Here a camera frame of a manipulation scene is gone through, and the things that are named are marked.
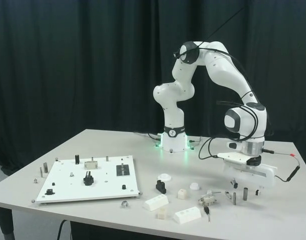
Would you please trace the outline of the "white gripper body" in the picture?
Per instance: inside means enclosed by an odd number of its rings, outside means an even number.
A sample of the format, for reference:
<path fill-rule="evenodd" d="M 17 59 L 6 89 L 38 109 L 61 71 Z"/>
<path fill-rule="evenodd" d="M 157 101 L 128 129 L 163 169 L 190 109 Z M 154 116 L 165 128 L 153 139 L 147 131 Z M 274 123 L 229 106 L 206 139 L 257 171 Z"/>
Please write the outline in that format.
<path fill-rule="evenodd" d="M 273 187 L 276 171 L 277 167 L 267 164 L 245 168 L 225 164 L 223 168 L 223 173 L 229 179 L 244 181 L 258 187 Z"/>

